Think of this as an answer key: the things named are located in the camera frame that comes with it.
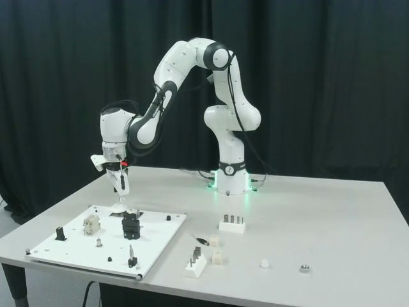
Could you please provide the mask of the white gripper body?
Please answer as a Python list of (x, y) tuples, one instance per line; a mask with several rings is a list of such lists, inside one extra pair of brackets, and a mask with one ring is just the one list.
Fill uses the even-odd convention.
[(120, 196), (126, 196), (129, 194), (129, 181), (128, 175), (124, 170), (112, 171), (107, 170), (107, 176), (111, 182), (114, 190)]

